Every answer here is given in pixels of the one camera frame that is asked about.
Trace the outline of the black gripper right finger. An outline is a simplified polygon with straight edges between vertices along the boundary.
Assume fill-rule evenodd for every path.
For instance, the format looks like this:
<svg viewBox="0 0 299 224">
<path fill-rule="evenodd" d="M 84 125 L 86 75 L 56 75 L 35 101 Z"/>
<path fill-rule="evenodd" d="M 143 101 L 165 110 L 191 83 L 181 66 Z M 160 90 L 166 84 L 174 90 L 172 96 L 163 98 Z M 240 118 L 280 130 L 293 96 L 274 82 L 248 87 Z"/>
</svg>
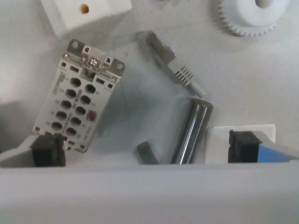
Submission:
<svg viewBox="0 0 299 224">
<path fill-rule="evenodd" d="M 229 131 L 228 163 L 284 163 L 292 152 L 261 131 Z"/>
</svg>

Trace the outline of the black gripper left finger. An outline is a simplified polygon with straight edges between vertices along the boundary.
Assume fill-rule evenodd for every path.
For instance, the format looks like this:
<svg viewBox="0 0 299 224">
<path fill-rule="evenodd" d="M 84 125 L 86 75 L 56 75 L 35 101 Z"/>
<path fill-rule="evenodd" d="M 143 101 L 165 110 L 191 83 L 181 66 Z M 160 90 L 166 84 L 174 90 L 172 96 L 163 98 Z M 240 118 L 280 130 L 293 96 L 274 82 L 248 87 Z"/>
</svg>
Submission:
<svg viewBox="0 0 299 224">
<path fill-rule="evenodd" d="M 61 134 L 31 135 L 18 147 L 0 153 L 1 167 L 65 167 Z"/>
</svg>

